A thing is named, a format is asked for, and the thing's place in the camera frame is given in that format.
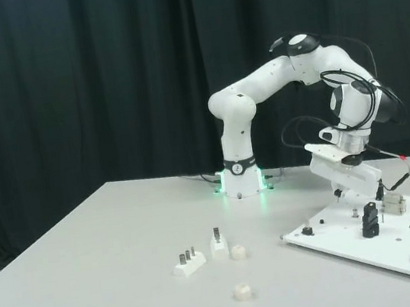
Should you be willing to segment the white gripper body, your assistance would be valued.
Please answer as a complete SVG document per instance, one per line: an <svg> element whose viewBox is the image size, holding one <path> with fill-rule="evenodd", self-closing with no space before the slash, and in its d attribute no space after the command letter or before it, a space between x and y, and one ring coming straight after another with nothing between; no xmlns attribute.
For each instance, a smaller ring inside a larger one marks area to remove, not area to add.
<svg viewBox="0 0 410 307"><path fill-rule="evenodd" d="M365 196L375 195L382 179L382 171L367 163L351 166L340 161L313 156L309 166L312 173L331 182L333 190L351 190Z"/></svg>

